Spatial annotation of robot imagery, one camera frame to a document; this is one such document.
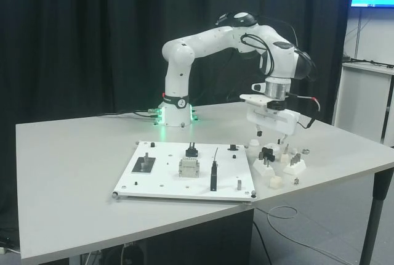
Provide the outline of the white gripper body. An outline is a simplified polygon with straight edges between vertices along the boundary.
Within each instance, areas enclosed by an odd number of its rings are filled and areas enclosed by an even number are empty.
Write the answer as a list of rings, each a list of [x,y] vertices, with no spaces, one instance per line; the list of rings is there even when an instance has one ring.
[[[298,113],[288,109],[275,111],[266,107],[248,107],[246,116],[257,131],[270,129],[284,135],[293,135],[298,123]]]

